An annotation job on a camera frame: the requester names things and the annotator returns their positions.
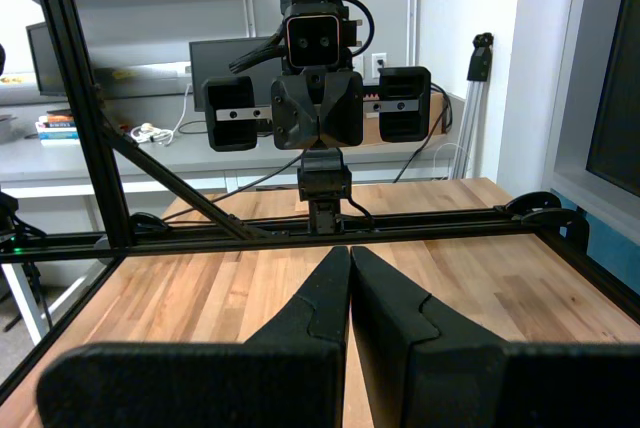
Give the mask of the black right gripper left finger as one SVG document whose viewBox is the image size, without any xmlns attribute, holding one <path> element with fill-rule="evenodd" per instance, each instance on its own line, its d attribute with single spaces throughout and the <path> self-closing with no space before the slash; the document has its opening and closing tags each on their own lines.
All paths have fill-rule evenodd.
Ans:
<svg viewBox="0 0 640 428">
<path fill-rule="evenodd" d="M 349 251 L 334 247 L 243 343 L 97 343 L 41 374 L 45 427 L 339 427 Z"/>
</svg>

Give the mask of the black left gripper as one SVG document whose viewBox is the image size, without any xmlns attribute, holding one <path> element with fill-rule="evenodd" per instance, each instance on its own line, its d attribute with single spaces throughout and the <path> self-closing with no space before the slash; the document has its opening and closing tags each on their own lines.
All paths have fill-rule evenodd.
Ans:
<svg viewBox="0 0 640 428">
<path fill-rule="evenodd" d="M 256 147 L 258 122 L 269 120 L 279 150 L 358 146 L 367 112 L 379 116 L 384 142 L 422 141 L 430 130 L 431 74 L 424 67 L 383 68 L 366 86 L 357 72 L 311 70 L 277 77 L 259 106 L 249 77 L 203 83 L 209 145 L 216 151 Z"/>
</svg>

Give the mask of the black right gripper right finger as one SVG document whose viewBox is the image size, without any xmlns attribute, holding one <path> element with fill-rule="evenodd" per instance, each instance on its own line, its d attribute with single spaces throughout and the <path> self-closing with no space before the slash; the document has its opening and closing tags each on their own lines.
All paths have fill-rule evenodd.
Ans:
<svg viewBox="0 0 640 428">
<path fill-rule="evenodd" d="M 352 323 L 378 427 L 635 427 L 635 344 L 509 342 L 371 250 L 352 258 Z"/>
</svg>

